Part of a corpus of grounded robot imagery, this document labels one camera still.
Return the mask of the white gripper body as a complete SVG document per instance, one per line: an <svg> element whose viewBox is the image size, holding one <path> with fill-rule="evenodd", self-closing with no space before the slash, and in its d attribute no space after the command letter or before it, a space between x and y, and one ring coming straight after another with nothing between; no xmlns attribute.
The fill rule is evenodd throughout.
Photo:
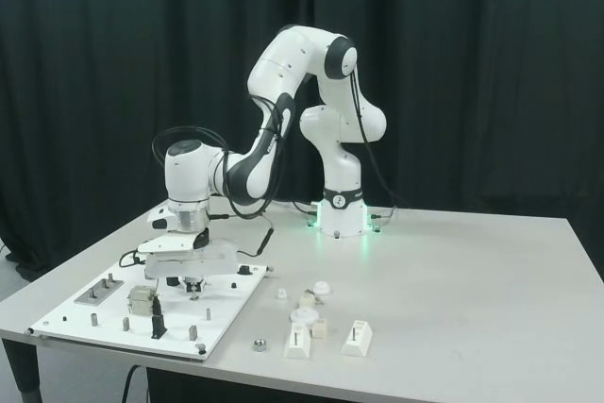
<svg viewBox="0 0 604 403"><path fill-rule="evenodd" d="M237 246L230 242L210 243L189 251L144 252L145 274L150 278L187 277L203 279L237 272Z"/></svg>

